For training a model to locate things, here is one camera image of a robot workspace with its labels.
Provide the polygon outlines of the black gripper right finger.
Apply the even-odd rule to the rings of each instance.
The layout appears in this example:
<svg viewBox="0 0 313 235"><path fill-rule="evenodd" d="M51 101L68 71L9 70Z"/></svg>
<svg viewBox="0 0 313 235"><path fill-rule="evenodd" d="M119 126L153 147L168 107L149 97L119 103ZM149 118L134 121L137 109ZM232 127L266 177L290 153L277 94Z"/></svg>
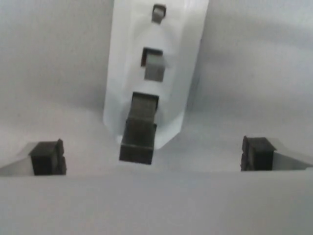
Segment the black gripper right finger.
<svg viewBox="0 0 313 235"><path fill-rule="evenodd" d="M277 138L243 137L241 171L312 170L313 157L293 151Z"/></svg>

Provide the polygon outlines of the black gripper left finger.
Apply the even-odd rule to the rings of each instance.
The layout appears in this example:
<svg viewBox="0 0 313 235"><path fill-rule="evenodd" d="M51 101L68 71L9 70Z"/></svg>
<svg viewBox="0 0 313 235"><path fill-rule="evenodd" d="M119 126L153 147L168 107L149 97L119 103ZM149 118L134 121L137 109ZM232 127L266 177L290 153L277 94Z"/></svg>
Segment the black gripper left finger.
<svg viewBox="0 0 313 235"><path fill-rule="evenodd" d="M0 160L1 176L51 176L66 175L64 142L29 142L15 156Z"/></svg>

